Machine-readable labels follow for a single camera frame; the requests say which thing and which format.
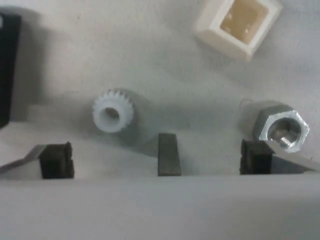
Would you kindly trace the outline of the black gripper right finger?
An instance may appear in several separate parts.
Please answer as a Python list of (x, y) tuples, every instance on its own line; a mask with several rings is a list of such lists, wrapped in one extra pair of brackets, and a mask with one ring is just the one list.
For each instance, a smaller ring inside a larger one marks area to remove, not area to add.
[(320, 163), (288, 153), (275, 141), (242, 140), (241, 175), (295, 175), (318, 174)]

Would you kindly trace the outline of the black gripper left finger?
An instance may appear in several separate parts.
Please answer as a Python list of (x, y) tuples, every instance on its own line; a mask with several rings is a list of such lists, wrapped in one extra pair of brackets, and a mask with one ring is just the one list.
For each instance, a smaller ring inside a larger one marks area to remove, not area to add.
[(70, 142), (39, 144), (23, 158), (0, 167), (1, 179), (73, 179), (73, 148)]

